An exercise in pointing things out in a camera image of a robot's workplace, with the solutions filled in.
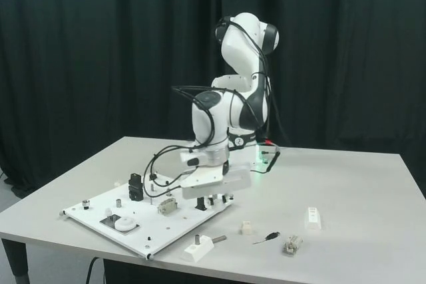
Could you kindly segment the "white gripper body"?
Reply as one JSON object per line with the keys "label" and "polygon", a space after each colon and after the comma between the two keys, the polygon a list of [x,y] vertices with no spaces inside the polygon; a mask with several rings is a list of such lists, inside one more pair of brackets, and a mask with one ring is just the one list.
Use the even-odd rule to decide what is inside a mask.
{"label": "white gripper body", "polygon": [[182,180],[182,197],[194,199],[214,194],[231,194],[251,186],[250,164],[231,165],[226,174],[223,166],[199,167]]}

